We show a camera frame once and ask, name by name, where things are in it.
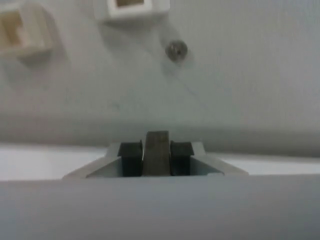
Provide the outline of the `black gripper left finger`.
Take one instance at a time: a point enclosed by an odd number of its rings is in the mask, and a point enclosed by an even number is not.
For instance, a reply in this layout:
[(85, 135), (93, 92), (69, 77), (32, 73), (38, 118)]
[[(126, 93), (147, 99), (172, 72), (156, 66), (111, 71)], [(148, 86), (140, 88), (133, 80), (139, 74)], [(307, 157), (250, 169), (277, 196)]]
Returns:
[(112, 143), (106, 154), (67, 173), (64, 179), (132, 178), (143, 174), (143, 143)]

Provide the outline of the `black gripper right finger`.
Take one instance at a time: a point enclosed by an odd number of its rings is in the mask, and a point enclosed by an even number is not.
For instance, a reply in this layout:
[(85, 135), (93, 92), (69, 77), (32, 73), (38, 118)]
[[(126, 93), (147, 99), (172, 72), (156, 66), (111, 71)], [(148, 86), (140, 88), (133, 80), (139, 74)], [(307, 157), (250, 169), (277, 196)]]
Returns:
[(246, 175), (247, 172), (206, 152), (202, 142), (170, 142), (170, 171), (180, 176)]

